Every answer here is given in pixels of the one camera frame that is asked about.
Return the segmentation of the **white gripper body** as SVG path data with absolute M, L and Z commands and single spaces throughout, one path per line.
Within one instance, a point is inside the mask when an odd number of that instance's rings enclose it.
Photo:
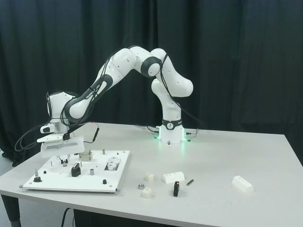
M 40 139 L 42 157 L 64 156 L 84 152 L 84 137 L 63 140 L 63 135 L 47 135 Z

